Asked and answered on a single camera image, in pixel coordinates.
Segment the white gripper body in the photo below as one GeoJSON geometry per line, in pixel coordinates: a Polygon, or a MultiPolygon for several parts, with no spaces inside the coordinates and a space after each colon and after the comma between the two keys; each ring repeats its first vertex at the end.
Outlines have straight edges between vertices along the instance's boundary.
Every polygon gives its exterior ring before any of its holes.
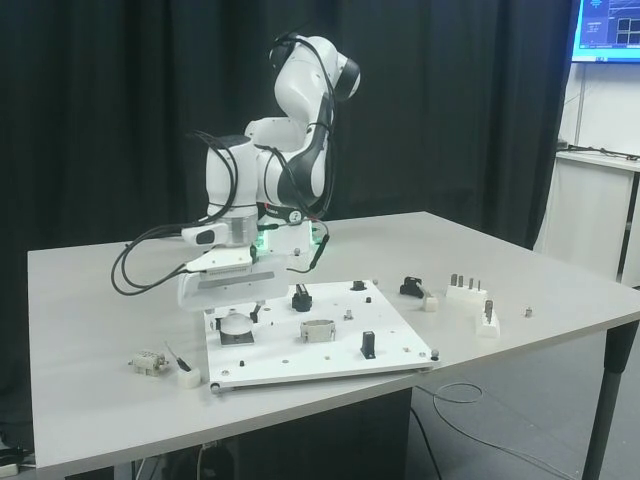
{"type": "Polygon", "coordinates": [[[181,274],[177,300],[181,309],[198,312],[283,297],[288,288],[284,264],[256,264],[242,272],[181,274]]]}

